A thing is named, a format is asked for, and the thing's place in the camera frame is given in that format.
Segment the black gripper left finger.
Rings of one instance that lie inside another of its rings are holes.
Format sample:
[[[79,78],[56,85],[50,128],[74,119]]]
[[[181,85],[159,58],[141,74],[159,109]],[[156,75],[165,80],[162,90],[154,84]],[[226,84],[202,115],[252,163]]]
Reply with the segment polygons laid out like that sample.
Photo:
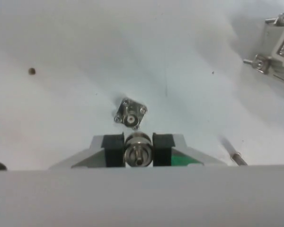
[[[124,134],[106,134],[93,137],[90,147],[76,157],[72,168],[124,167]]]

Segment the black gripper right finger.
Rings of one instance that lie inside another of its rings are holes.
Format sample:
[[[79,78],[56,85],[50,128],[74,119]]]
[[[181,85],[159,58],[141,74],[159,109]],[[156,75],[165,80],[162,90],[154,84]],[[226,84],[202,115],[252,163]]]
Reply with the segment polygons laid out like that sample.
[[[222,166],[224,162],[186,144],[182,134],[152,135],[153,166]]]

